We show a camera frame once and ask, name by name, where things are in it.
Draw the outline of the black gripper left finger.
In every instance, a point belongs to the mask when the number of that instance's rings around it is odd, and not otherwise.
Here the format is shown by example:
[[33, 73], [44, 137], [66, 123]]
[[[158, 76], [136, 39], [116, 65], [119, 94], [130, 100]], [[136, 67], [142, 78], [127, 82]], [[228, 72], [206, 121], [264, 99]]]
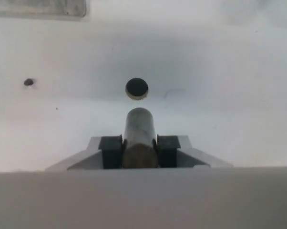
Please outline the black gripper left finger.
[[102, 170], [119, 169], [122, 162], [123, 139], [117, 136], [95, 136], [87, 148], [56, 164], [47, 170]]

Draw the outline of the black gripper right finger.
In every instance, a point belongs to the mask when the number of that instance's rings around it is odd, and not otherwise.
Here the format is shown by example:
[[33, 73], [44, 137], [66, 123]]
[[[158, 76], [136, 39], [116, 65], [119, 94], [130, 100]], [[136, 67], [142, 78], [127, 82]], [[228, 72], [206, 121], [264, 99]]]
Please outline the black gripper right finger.
[[161, 168], [232, 167], [233, 165], [192, 146], [187, 135], [158, 135]]

